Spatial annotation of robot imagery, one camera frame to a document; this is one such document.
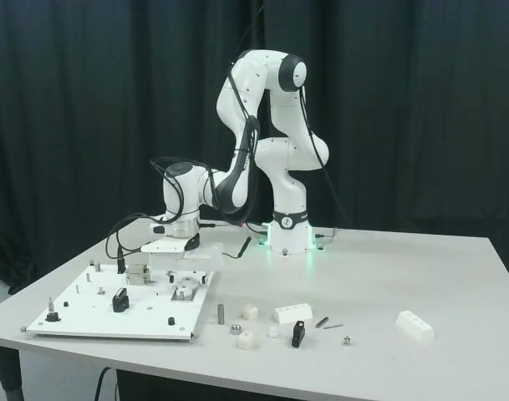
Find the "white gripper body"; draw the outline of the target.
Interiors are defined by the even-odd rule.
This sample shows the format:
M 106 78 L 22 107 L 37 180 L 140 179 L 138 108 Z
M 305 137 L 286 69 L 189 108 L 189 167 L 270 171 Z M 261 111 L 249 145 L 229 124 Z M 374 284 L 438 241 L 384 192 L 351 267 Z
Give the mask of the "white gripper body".
M 151 253 L 149 265 L 161 270 L 221 270 L 222 253 L 222 243 L 208 243 L 183 253 Z

